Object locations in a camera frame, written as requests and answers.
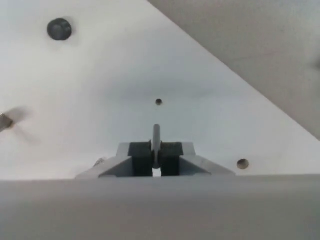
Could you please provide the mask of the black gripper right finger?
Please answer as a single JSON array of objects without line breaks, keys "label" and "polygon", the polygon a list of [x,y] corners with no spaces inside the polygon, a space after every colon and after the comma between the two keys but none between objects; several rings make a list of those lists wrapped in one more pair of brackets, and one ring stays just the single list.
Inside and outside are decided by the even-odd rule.
[{"label": "black gripper right finger", "polygon": [[197,157],[191,142],[161,142],[159,166],[162,177],[211,175],[204,167],[192,162]]}]

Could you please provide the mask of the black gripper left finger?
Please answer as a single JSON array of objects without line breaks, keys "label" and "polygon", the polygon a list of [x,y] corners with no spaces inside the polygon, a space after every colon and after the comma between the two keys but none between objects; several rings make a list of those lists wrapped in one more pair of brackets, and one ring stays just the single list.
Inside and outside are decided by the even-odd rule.
[{"label": "black gripper left finger", "polygon": [[151,142],[121,143],[116,155],[102,164],[103,172],[100,178],[114,176],[126,177],[152,177],[153,151]]}]

